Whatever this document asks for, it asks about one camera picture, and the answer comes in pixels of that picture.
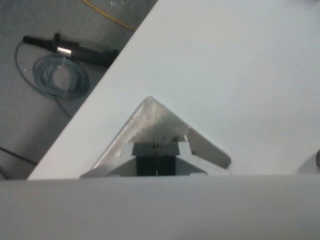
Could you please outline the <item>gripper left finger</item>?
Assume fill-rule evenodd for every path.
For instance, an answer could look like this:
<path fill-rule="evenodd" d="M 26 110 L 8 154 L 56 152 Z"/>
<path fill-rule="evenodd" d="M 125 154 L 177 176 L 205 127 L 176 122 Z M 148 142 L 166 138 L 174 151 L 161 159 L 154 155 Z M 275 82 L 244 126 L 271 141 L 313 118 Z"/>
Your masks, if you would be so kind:
<path fill-rule="evenodd" d="M 128 142 L 118 152 L 105 153 L 97 166 L 81 178 L 154 177 L 156 150 L 150 142 Z"/>

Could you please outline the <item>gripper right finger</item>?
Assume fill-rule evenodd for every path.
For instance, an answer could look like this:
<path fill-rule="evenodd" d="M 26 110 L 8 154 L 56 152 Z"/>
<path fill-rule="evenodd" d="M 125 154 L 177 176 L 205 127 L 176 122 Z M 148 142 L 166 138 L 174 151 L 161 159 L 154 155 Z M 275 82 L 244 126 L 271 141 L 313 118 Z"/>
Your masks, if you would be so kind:
<path fill-rule="evenodd" d="M 199 159 L 199 157 L 193 156 L 190 144 L 187 141 L 158 143 L 155 175 L 157 177 L 207 175 L 203 169 L 196 165 Z"/>

